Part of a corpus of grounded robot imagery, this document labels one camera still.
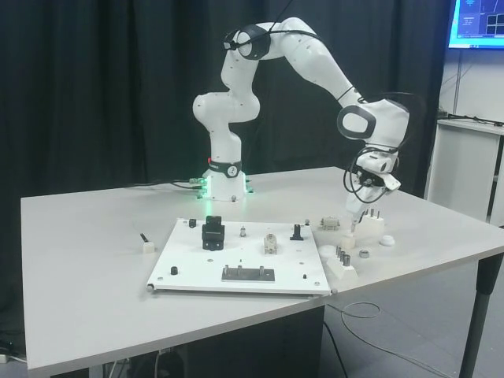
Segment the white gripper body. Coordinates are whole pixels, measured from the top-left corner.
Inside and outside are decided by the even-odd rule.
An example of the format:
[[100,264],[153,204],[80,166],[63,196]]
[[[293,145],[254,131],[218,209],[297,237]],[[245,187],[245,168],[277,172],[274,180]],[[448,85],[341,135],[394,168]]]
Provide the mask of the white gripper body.
[[352,221],[359,221],[361,215],[379,198],[378,187],[362,187],[357,193],[350,192],[346,200],[346,210],[350,214]]

